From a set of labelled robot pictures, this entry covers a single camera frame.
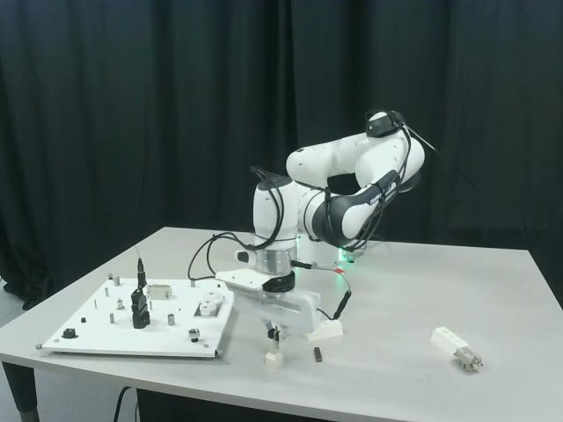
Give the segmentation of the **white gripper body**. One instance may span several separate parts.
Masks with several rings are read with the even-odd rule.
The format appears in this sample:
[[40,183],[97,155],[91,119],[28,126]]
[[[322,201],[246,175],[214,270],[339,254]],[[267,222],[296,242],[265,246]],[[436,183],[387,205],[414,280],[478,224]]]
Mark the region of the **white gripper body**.
[[234,308],[264,322],[310,333],[320,324],[320,294],[303,289],[285,293],[269,293],[228,285],[234,294]]

